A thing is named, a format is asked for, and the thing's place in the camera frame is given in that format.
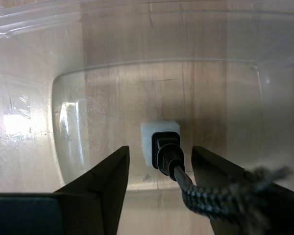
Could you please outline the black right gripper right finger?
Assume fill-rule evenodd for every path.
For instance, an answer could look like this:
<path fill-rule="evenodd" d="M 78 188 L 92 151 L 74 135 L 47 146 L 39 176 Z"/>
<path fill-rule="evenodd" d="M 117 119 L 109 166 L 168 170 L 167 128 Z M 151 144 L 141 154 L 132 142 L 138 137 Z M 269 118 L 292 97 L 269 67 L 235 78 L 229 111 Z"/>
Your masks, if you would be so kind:
<path fill-rule="evenodd" d="M 291 171 L 248 171 L 201 147 L 192 149 L 196 185 L 217 235 L 294 235 L 294 191 L 276 184 Z"/>

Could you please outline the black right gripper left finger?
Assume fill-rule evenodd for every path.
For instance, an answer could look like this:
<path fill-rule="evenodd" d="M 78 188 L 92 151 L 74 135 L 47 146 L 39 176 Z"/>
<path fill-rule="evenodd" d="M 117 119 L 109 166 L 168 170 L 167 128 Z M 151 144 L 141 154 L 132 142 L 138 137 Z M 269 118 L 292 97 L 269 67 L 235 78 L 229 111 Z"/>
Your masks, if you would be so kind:
<path fill-rule="evenodd" d="M 129 163 L 122 146 L 53 193 L 0 193 L 0 235 L 115 235 Z"/>

